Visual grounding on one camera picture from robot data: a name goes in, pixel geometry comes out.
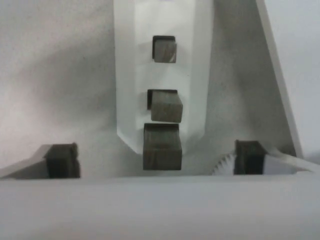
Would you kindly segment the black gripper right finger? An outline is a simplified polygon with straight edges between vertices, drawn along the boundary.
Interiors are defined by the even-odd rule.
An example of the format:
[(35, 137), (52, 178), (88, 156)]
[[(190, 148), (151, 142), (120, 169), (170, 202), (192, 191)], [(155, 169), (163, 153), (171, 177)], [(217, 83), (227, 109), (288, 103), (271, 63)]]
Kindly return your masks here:
[(234, 175), (294, 175), (313, 173), (314, 164), (259, 141), (235, 141)]

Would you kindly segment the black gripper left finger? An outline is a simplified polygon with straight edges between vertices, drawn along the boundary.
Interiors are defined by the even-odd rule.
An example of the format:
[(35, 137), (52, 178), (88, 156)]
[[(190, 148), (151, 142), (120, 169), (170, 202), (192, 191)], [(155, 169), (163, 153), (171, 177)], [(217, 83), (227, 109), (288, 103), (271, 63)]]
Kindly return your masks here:
[(0, 169), (1, 179), (79, 179), (77, 143), (43, 144), (28, 159)]

